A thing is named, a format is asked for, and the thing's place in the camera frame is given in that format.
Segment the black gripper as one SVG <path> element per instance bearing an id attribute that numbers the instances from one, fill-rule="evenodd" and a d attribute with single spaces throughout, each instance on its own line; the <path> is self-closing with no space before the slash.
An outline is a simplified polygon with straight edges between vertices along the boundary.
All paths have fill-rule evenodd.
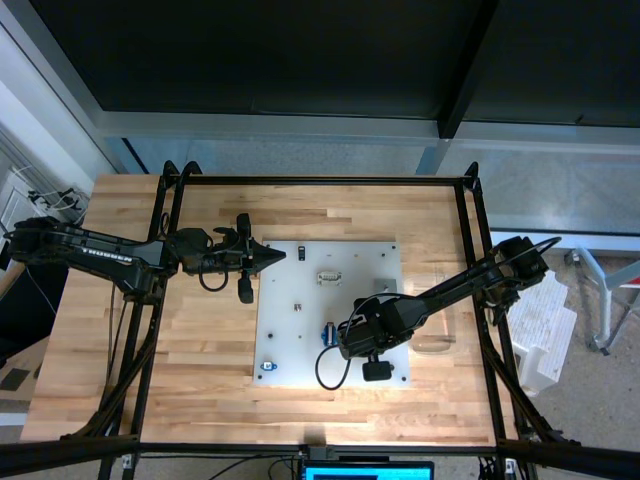
<path id="1" fill-rule="evenodd" d="M 380 356 L 400 344 L 400 339 L 385 328 L 380 320 L 365 320 L 338 330 L 338 347 L 349 361 L 363 358 L 361 366 L 365 382 L 386 381 L 392 378 L 393 367 Z"/>
<path id="2" fill-rule="evenodd" d="M 266 268 L 284 260 L 286 253 L 263 245 L 253 239 L 251 223 L 247 213 L 241 213 L 236 218 L 236 229 L 218 227 L 216 233 L 223 235 L 221 243 L 214 244 L 209 252 L 210 273 L 222 273 L 224 276 L 220 286 L 209 288 L 210 292 L 224 290 L 229 281 L 229 272 L 240 274 L 237 290 L 238 297 L 243 304 L 251 304 L 254 300 L 250 275 L 259 274 Z"/>

